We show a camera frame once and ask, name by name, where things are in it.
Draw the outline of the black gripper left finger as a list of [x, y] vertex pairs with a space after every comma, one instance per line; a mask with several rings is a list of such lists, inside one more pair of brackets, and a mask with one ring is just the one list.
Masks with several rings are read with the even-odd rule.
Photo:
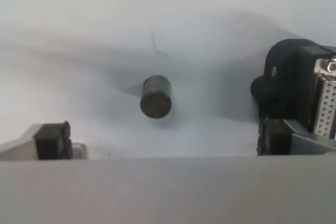
[[19, 138], [1, 144], [1, 161], [87, 159], [87, 148], [74, 143], [68, 121], [31, 125]]

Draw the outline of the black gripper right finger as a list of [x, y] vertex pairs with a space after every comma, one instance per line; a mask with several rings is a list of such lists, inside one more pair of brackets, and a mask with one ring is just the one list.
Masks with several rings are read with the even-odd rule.
[[298, 121], [260, 119], [257, 155], [335, 154], [335, 140], [308, 132]]

